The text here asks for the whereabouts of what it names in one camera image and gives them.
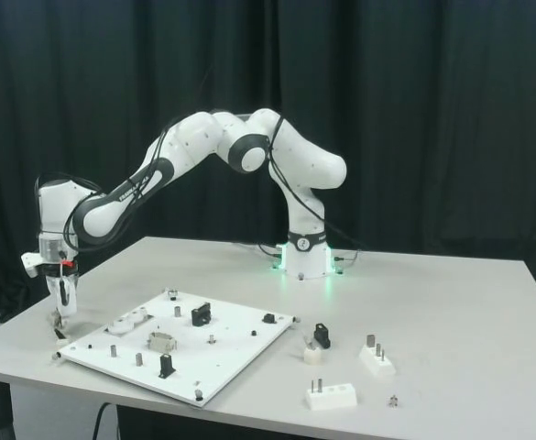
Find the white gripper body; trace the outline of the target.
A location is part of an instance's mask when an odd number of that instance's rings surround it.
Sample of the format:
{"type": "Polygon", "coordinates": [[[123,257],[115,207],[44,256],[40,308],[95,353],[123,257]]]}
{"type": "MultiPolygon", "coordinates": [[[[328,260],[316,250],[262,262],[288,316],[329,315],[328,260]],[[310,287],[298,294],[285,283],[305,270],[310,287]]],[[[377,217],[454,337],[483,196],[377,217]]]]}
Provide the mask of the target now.
{"type": "Polygon", "coordinates": [[[77,312],[77,284],[77,274],[48,277],[50,295],[56,301],[56,310],[63,317],[71,317],[77,312]]]}

